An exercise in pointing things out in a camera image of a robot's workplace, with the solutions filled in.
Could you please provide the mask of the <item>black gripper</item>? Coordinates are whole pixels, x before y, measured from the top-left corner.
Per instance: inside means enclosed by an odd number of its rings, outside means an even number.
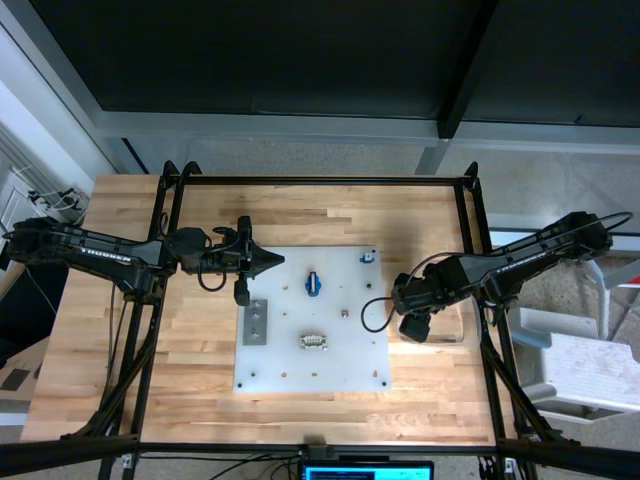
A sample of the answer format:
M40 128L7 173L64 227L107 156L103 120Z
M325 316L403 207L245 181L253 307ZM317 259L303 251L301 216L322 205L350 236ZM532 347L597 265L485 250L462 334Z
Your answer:
M250 302L248 278L283 264L284 257L253 243L249 216L239 217L235 230L230 227L215 227L214 232L222 237L221 242L216 245L214 272L222 274L223 277L236 274L234 300L238 306L248 306Z
M431 315L428 313L411 313L405 315L399 325L399 333L416 343L425 343L430 332Z

